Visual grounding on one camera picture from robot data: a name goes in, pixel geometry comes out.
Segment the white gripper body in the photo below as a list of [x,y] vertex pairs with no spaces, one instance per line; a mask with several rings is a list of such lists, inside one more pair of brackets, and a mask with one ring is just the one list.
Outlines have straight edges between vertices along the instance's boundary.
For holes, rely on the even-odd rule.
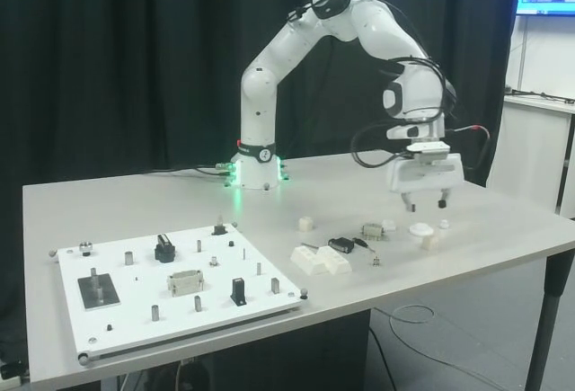
[[426,164],[406,157],[396,157],[388,164],[387,187],[395,193],[441,191],[463,182],[464,168],[457,153]]

